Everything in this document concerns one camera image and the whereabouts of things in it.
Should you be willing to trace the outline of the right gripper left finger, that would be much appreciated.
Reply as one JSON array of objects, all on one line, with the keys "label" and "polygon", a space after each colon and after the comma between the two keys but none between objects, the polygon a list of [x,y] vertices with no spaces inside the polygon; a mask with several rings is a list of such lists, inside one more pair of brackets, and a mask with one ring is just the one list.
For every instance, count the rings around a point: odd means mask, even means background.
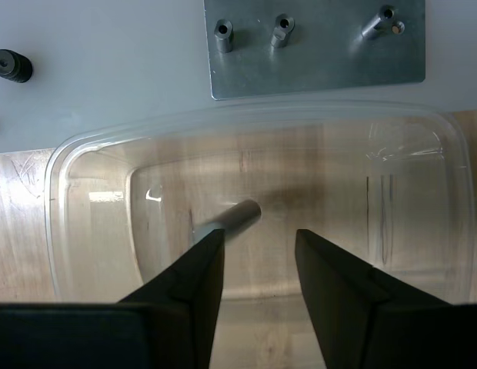
[{"label": "right gripper left finger", "polygon": [[1,303],[0,368],[207,368],[224,260],[218,229],[118,302]]}]

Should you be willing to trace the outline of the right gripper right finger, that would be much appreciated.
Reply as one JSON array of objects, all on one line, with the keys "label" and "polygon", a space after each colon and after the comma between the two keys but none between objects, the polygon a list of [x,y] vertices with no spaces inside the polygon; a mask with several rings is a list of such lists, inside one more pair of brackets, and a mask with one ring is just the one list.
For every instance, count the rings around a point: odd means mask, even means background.
[{"label": "right gripper right finger", "polygon": [[302,296],[328,368],[477,368],[477,304],[450,304],[307,229]]}]

